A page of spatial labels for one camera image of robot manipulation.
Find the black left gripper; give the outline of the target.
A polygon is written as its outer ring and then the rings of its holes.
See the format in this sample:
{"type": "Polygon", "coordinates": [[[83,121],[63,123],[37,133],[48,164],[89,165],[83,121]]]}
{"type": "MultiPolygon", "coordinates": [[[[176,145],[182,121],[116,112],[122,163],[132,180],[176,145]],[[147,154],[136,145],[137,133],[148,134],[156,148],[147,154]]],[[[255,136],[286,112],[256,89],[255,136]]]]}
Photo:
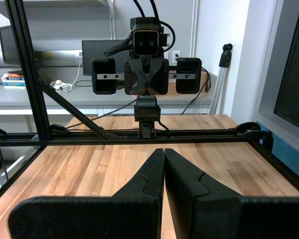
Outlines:
{"type": "Polygon", "coordinates": [[[125,62],[123,72],[116,72],[114,58],[91,61],[92,87],[97,95],[111,95],[119,81],[124,82],[127,95],[166,95],[169,80],[175,80],[178,94],[196,94],[200,89],[201,60],[179,58],[175,72],[165,58],[141,57],[125,62]]]}

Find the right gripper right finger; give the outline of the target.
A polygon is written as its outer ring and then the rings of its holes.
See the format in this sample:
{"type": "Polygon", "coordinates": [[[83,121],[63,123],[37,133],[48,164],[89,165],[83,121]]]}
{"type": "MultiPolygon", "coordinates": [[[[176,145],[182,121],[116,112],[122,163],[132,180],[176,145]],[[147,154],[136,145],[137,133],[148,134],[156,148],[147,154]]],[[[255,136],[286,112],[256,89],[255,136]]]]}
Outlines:
{"type": "Polygon", "coordinates": [[[179,239],[299,239],[299,197],[242,196],[173,149],[165,185],[179,239]]]}

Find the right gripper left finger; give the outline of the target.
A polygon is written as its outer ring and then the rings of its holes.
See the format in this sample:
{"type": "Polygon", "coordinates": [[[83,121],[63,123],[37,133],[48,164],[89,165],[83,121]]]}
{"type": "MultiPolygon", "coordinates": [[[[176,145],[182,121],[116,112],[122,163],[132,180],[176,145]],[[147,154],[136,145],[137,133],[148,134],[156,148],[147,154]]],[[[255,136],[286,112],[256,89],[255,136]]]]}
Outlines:
{"type": "Polygon", "coordinates": [[[111,197],[33,197],[10,213],[13,239],[158,239],[164,150],[156,149],[111,197]]]}

